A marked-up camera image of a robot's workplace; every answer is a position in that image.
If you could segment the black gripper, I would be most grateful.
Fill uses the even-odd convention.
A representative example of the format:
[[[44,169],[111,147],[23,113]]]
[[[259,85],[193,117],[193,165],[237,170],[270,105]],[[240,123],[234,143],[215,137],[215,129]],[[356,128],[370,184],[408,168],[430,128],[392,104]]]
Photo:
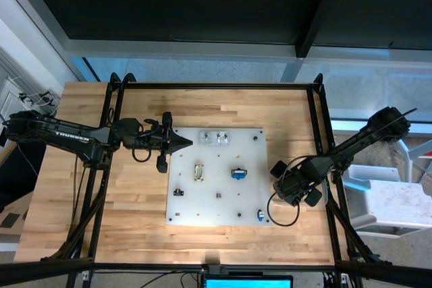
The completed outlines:
[[[270,174],[277,178],[273,184],[276,195],[291,206],[297,206],[304,200],[310,207],[314,207],[323,196],[317,189],[323,180],[323,173],[310,159],[305,159],[292,168],[283,161],[278,161]]]
[[[180,136],[172,129],[173,118],[171,112],[162,114],[161,123],[154,119],[145,119],[144,123],[151,126],[144,132],[146,149],[149,152],[159,151],[156,167],[158,172],[166,173],[168,171],[167,156],[170,154],[192,146],[192,140]]]

